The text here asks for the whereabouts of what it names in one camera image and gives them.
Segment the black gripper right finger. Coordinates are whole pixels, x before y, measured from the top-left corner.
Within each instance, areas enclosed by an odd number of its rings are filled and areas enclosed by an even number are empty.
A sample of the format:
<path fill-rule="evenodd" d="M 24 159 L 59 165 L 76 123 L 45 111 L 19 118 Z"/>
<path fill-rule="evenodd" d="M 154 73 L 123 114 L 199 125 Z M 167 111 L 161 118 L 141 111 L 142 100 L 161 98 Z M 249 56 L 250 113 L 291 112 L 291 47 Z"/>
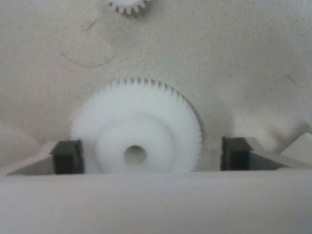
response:
<path fill-rule="evenodd" d="M 266 150 L 254 137 L 222 137 L 222 171 L 306 170 L 308 164 Z"/>

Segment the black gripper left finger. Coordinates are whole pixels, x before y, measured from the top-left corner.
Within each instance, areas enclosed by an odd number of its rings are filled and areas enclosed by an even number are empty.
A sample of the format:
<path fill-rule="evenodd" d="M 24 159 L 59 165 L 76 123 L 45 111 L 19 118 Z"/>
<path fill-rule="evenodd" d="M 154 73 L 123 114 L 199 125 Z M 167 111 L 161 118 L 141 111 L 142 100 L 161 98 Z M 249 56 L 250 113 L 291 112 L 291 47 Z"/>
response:
<path fill-rule="evenodd" d="M 80 140 L 61 140 L 45 143 L 33 156 L 0 169 L 1 176 L 51 176 L 84 173 Z"/>

